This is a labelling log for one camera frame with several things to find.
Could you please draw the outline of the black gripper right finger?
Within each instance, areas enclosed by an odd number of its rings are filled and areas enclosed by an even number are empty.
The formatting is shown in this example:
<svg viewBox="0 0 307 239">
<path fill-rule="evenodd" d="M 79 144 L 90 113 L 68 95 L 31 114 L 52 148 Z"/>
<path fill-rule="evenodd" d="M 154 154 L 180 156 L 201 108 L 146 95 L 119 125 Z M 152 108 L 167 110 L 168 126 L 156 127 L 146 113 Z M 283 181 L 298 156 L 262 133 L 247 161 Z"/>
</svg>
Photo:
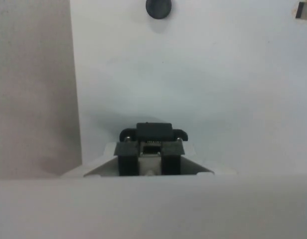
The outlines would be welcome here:
<svg viewBox="0 0 307 239">
<path fill-rule="evenodd" d="M 161 175 L 197 175 L 198 173 L 211 173 L 208 169 L 186 157 L 183 141 L 162 142 L 160 148 Z"/>
</svg>

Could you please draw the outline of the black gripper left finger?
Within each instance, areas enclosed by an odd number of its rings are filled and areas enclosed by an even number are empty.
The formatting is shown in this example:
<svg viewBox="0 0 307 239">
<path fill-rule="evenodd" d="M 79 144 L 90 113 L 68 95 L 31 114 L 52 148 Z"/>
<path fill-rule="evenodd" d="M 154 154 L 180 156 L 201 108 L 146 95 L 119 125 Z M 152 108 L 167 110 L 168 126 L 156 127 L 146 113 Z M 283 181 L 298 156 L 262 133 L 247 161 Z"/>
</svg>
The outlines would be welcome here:
<svg viewBox="0 0 307 239">
<path fill-rule="evenodd" d="M 84 176 L 138 176 L 139 144 L 136 141 L 109 143 L 103 156 L 90 166 Z"/>
</svg>

